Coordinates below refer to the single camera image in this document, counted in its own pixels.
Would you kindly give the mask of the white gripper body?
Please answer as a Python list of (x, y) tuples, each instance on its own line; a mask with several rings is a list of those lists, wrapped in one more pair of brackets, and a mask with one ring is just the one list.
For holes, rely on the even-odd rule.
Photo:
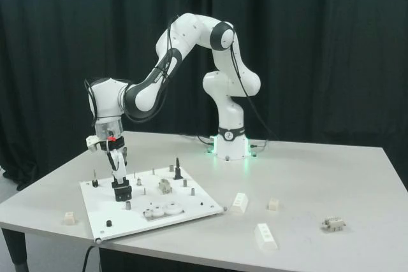
[(109, 152), (109, 157), (114, 178), (118, 183), (123, 183), (126, 177), (126, 165), (123, 153), (120, 150), (112, 150)]

